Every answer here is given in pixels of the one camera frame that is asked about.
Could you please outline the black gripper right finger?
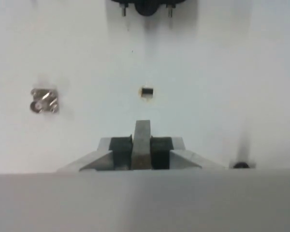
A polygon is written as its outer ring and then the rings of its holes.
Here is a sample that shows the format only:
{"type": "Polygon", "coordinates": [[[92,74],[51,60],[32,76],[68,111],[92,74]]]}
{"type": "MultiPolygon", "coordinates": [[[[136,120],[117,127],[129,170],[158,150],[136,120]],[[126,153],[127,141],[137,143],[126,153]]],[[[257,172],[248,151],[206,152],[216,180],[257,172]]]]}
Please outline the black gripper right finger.
{"type": "Polygon", "coordinates": [[[225,169],[225,166],[187,150],[182,137],[151,137],[150,153],[155,170],[225,169]]]}

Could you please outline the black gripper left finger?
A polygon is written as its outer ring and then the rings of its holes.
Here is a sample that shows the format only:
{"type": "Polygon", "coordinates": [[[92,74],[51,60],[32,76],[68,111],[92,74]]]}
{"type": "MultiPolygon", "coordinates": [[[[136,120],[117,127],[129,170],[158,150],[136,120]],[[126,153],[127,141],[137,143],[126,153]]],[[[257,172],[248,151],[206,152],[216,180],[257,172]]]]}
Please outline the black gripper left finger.
{"type": "Polygon", "coordinates": [[[131,168],[132,136],[101,138],[93,151],[61,168],[59,171],[120,171],[131,168]]]}

